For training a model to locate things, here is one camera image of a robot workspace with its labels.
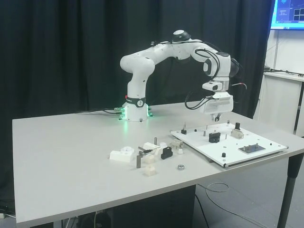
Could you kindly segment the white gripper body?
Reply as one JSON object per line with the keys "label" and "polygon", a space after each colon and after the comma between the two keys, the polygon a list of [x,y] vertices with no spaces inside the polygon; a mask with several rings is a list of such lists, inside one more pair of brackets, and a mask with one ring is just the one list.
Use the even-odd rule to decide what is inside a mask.
{"label": "white gripper body", "polygon": [[218,114],[230,112],[233,110],[233,98],[214,99],[207,101],[202,107],[202,113],[204,114]]}

